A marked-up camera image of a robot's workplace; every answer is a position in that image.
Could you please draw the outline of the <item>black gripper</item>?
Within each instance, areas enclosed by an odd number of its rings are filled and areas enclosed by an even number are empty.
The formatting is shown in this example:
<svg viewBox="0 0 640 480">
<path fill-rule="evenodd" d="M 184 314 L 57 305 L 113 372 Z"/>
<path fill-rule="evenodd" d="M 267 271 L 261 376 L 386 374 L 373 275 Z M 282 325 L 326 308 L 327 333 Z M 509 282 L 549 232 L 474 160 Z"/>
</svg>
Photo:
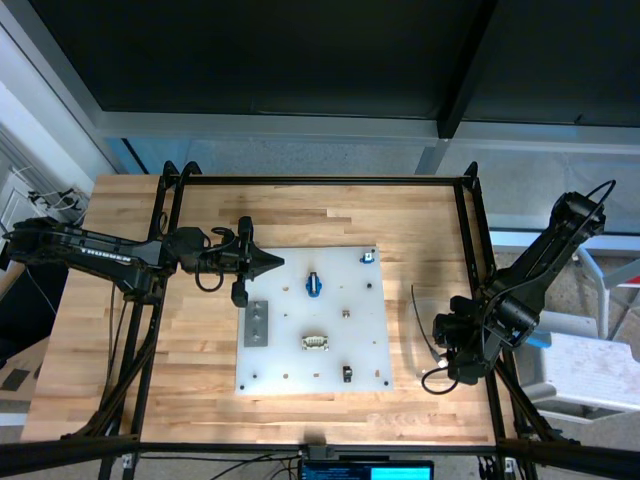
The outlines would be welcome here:
<svg viewBox="0 0 640 480">
<path fill-rule="evenodd" d="M 236 307 L 246 307 L 248 293 L 245 281 L 255 279 L 285 264 L 283 258 L 271 254 L 253 244 L 253 222 L 249 216 L 238 221 L 237 234 L 219 257 L 219 266 L 224 275 L 234 275 L 236 280 L 231 285 L 231 300 Z"/>
<path fill-rule="evenodd" d="M 474 300 L 454 296 L 449 306 L 449 313 L 436 315 L 433 338 L 446 350 L 448 377 L 459 383 L 476 385 L 486 375 L 480 305 Z"/>
</svg>

